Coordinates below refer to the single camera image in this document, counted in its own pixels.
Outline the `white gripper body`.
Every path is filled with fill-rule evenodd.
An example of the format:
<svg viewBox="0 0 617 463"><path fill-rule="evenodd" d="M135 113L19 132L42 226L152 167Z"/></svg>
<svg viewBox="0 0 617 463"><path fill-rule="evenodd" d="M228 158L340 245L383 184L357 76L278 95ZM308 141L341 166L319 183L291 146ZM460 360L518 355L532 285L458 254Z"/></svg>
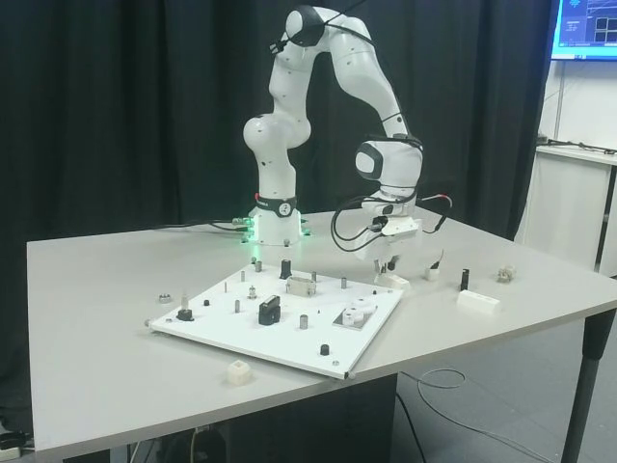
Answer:
<svg viewBox="0 0 617 463"><path fill-rule="evenodd" d="M421 219L388 219L379 232L369 232L357 239L357 246L369 242L357 251L360 260L381 263L390 261L394 256L400 256L418 247L423 236Z"/></svg>

